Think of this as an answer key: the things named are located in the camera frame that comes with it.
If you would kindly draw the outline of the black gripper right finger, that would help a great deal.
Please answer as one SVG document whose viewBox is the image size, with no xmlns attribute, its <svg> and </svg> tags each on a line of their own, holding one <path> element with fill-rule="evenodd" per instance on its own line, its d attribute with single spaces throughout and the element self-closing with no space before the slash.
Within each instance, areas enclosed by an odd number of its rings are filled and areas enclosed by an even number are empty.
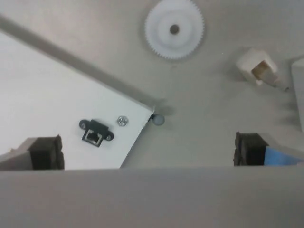
<svg viewBox="0 0 304 228">
<path fill-rule="evenodd" d="M 279 144 L 269 134 L 236 132 L 234 166 L 294 166 L 304 153 Z"/>
</svg>

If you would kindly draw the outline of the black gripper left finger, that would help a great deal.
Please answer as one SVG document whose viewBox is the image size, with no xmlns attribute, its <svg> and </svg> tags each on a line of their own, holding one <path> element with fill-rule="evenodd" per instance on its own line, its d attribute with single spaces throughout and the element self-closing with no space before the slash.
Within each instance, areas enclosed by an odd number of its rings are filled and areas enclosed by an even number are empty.
<svg viewBox="0 0 304 228">
<path fill-rule="evenodd" d="M 0 156 L 2 171 L 64 170 L 65 158 L 60 135 L 27 138 L 18 148 Z"/>
</svg>

